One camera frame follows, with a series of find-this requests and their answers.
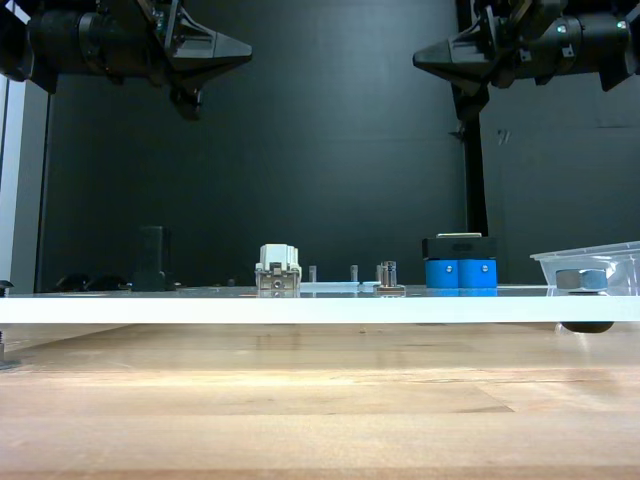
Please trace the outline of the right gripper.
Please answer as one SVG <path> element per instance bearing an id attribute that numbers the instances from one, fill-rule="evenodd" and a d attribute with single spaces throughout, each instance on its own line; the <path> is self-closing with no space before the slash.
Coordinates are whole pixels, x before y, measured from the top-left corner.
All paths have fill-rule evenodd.
<path id="1" fill-rule="evenodd" d="M 489 101 L 488 86 L 511 84 L 513 56 L 541 36 L 540 8 L 539 1 L 458 1 L 459 33 L 415 52 L 414 66 L 451 83 L 457 117 L 473 120 Z"/>

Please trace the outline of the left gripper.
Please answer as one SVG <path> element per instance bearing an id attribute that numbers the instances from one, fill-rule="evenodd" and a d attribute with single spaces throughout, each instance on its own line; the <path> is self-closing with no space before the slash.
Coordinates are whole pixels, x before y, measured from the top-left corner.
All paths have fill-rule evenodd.
<path id="1" fill-rule="evenodd" d="M 183 119 L 197 121 L 201 88 L 250 62 L 252 47 L 196 22 L 183 1 L 143 1 L 142 12 L 149 45 L 169 86 L 171 103 Z M 187 69 L 186 57 L 222 58 Z"/>

